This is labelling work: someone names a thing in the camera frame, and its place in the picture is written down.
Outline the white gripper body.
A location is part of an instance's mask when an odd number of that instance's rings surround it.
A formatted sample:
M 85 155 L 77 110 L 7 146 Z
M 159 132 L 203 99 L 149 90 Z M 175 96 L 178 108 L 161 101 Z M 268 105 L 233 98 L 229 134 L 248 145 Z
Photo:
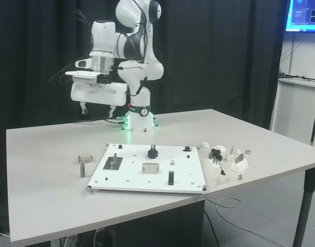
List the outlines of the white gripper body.
M 80 83 L 74 82 L 70 97 L 73 101 L 104 105 L 123 106 L 126 104 L 125 83 Z

